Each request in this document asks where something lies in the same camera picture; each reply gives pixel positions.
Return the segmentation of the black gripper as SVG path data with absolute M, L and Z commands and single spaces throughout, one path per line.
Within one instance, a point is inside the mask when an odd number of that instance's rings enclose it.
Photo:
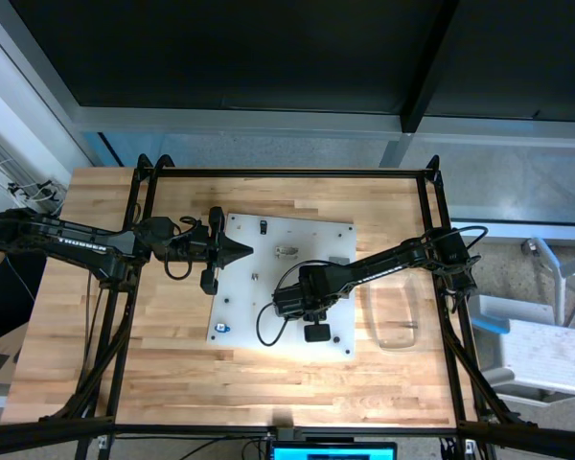
M 331 340 L 331 328 L 327 323 L 327 311 L 331 302 L 314 297 L 300 284 L 277 288 L 272 296 L 275 313 L 286 321 L 304 322 L 303 335 L 307 343 Z
M 200 287 L 205 294 L 216 294 L 219 282 L 215 277 L 216 269 L 226 267 L 231 263 L 253 254 L 251 246 L 234 241 L 223 234 L 225 216 L 220 207 L 212 207 L 209 211 L 208 224 L 199 220 L 191 235 L 191 262 L 205 264 L 200 275 Z

